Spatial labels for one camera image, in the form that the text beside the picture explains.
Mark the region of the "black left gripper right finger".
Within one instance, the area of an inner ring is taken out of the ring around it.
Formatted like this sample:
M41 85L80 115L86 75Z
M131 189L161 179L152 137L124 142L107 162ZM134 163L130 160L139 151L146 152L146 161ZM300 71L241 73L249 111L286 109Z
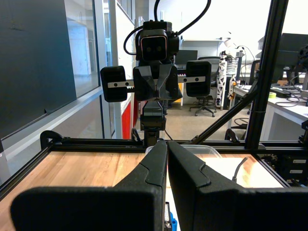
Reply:
M168 143L168 174L183 231L305 231L305 188L244 188Z

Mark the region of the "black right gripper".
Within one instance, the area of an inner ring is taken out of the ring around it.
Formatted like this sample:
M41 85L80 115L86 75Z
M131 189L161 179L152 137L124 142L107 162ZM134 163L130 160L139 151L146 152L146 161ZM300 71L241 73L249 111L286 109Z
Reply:
M107 102L123 102L128 93L134 93L137 101L163 101L182 97L180 83L186 85L189 97L209 95L211 68L209 61L197 60L188 61L186 69L177 69L175 64L137 66L133 79L126 79L123 66L104 67L100 75Z

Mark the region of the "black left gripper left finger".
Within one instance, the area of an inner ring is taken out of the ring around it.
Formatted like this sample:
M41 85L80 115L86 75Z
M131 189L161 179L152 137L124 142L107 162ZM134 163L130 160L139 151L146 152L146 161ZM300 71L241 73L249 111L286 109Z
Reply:
M167 144L158 141L114 187L36 187L17 195L10 214L18 231L161 231Z

